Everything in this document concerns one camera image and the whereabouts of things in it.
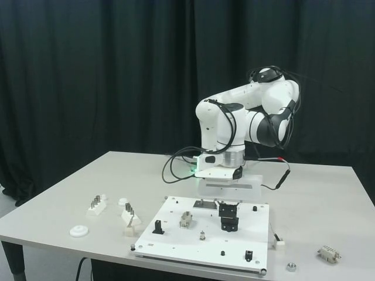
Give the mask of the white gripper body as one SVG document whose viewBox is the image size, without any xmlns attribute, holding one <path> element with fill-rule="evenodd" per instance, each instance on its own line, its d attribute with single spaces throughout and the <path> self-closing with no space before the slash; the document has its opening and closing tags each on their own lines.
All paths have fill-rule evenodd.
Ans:
<svg viewBox="0 0 375 281">
<path fill-rule="evenodd" d="M 218 201 L 251 202 L 261 197 L 262 176 L 244 175 L 240 179 L 200 179 L 200 198 Z"/>
</svg>

